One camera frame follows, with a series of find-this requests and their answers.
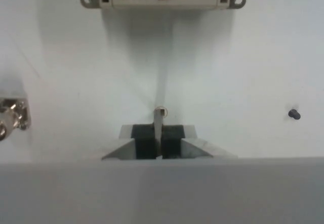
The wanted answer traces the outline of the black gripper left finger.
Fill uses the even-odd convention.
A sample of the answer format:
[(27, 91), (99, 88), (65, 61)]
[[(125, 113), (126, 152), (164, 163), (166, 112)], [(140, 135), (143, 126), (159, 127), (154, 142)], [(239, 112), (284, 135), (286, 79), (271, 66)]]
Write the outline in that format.
[(156, 142), (153, 124), (123, 125), (118, 139), (109, 143), (102, 160), (155, 159)]

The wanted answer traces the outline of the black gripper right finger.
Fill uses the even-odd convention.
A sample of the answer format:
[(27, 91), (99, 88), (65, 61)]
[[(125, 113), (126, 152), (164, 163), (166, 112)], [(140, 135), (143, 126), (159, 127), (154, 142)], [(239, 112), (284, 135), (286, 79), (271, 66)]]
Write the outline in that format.
[(199, 138), (194, 125), (164, 125), (161, 154), (163, 159), (237, 158), (236, 155)]

